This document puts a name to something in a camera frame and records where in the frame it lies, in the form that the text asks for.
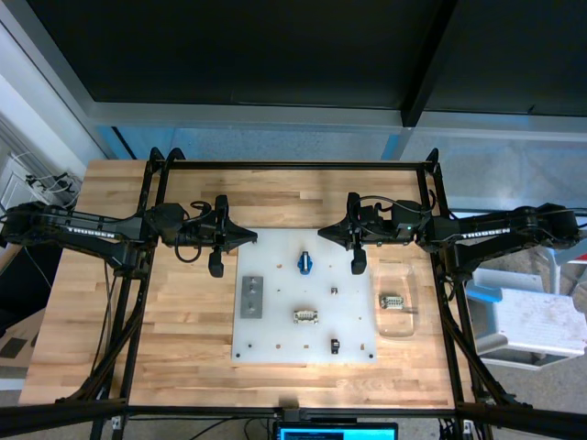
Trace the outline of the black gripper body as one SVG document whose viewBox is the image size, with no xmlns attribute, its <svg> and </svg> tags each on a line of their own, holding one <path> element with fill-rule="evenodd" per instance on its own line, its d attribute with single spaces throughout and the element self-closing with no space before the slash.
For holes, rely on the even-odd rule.
<svg viewBox="0 0 587 440">
<path fill-rule="evenodd" d="M 350 248 L 353 258 L 350 263 L 351 273 L 361 275 L 367 267 L 365 244 L 382 245 L 391 237 L 390 223 L 384 220 L 381 203 L 362 206 L 358 193 L 350 192 L 347 200 L 347 218 L 349 220 Z"/>
<path fill-rule="evenodd" d="M 222 252 L 227 250 L 227 196 L 218 195 L 215 207 L 203 200 L 193 201 L 190 206 L 197 210 L 199 215 L 183 221 L 181 246 L 195 248 L 196 254 L 192 258 L 181 257 L 181 262 L 194 263 L 201 257 L 203 248 L 211 248 L 208 271 L 213 278 L 222 278 L 224 275 Z"/>
</svg>

